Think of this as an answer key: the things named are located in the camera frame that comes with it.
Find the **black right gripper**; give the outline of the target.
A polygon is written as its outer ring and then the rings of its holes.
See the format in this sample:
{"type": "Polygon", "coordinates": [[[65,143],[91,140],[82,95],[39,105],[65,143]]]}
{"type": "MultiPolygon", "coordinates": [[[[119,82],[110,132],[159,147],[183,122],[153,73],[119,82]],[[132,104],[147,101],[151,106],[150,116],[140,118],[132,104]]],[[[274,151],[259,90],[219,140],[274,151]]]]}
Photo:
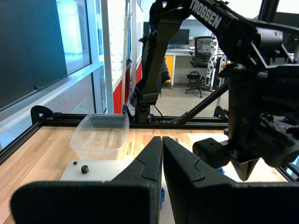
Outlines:
{"type": "Polygon", "coordinates": [[[192,152],[211,167],[221,167],[229,161],[233,164],[238,177],[248,180],[254,167],[261,158],[250,143],[250,129],[229,127],[226,132],[228,141],[220,143],[213,138],[195,142],[192,152]]]}

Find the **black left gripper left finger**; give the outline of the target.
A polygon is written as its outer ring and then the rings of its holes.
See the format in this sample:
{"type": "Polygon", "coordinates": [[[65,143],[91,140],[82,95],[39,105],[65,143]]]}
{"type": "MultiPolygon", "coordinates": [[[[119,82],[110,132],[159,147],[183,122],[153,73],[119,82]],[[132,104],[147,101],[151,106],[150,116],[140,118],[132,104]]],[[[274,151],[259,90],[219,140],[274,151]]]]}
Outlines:
{"type": "Polygon", "coordinates": [[[157,224],[163,145],[154,137],[109,182],[32,182],[10,200],[17,224],[157,224]]]}

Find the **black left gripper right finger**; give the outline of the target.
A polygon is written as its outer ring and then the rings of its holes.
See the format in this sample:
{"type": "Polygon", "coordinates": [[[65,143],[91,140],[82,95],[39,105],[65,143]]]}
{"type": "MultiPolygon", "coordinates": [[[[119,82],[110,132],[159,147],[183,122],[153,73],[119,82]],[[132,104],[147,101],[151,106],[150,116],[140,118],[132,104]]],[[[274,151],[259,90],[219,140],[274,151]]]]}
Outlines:
{"type": "Polygon", "coordinates": [[[299,185],[236,182],[163,137],[164,176],[177,224],[296,224],[299,185]]]}

